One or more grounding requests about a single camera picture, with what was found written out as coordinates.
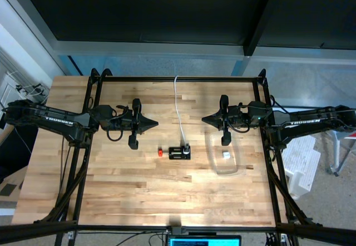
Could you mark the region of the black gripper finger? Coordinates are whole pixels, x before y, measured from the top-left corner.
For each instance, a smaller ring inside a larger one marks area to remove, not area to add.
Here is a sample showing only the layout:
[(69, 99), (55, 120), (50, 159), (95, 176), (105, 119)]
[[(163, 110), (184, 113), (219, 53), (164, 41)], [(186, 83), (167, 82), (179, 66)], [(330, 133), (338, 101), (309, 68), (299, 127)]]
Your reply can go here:
[(145, 131), (158, 126), (158, 124), (139, 124), (139, 134), (144, 133)]
[(213, 126), (214, 128), (221, 130), (222, 121), (221, 120), (202, 120), (202, 122)]
[(221, 119), (221, 111), (218, 111), (212, 115), (203, 117), (202, 121), (212, 121), (212, 120), (220, 120), (220, 119)]
[(139, 122), (140, 122), (140, 124), (158, 124), (157, 121), (148, 119), (148, 118), (144, 117), (142, 114), (139, 115)]

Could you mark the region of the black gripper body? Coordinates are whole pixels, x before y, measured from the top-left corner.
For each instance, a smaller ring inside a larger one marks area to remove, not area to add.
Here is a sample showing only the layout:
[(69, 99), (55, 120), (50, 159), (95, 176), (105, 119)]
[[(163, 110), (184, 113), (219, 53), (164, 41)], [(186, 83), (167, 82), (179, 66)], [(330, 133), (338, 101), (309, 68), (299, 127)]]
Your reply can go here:
[(221, 130), (223, 131), (223, 135), (221, 138), (221, 144), (222, 146), (229, 146), (231, 143), (231, 132), (229, 131), (229, 128), (234, 130), (235, 132), (238, 133), (243, 133), (241, 130), (238, 130), (232, 126), (232, 124), (229, 122), (228, 118), (228, 106), (229, 106), (229, 98), (227, 95), (222, 95), (220, 97), (220, 111), (221, 111), (221, 121), (222, 121), (222, 127)]
[(139, 142), (137, 141), (137, 134), (139, 133), (139, 117), (141, 113), (141, 101), (140, 99), (133, 99), (132, 109), (126, 106), (123, 109), (120, 117), (120, 131), (130, 131), (131, 135), (128, 137), (128, 145), (130, 149), (138, 149)]

